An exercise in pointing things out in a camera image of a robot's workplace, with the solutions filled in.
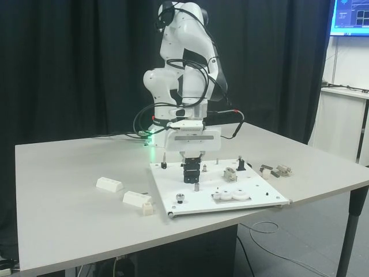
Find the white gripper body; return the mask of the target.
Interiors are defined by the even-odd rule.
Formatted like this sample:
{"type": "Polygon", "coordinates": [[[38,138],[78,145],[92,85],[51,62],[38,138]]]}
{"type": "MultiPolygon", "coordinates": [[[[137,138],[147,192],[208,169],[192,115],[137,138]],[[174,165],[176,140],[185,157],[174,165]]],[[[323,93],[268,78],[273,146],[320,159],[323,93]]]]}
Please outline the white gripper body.
{"type": "Polygon", "coordinates": [[[221,128],[206,128],[202,132],[168,130],[164,148],[171,152],[218,151],[221,148],[221,128]]]}

